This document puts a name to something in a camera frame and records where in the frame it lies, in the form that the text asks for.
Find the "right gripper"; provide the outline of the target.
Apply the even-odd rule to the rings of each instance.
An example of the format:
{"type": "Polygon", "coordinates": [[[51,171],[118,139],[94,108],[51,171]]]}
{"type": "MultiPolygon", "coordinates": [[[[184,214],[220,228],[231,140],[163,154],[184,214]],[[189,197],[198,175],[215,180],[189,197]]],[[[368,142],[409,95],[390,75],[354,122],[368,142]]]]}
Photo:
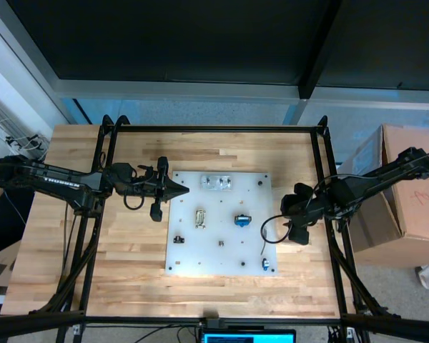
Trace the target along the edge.
{"type": "Polygon", "coordinates": [[[294,193],[286,194],[281,200],[280,211],[288,227],[287,238],[294,243],[307,245],[309,232],[307,227],[310,222],[307,218],[306,206],[312,198],[312,187],[303,183],[294,185],[294,193]]]}

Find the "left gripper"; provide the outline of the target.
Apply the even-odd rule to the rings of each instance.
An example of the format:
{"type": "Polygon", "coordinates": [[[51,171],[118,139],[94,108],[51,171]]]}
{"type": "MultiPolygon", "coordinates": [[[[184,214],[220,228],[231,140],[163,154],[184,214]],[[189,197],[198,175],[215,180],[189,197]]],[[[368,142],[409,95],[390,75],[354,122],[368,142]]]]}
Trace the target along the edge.
{"type": "Polygon", "coordinates": [[[165,192],[165,201],[182,196],[189,193],[189,188],[172,181],[168,175],[169,163],[165,156],[161,156],[157,160],[157,178],[154,186],[154,203],[150,208],[150,217],[154,222],[161,222],[162,210],[161,202],[164,196],[165,187],[168,189],[165,192]]]}

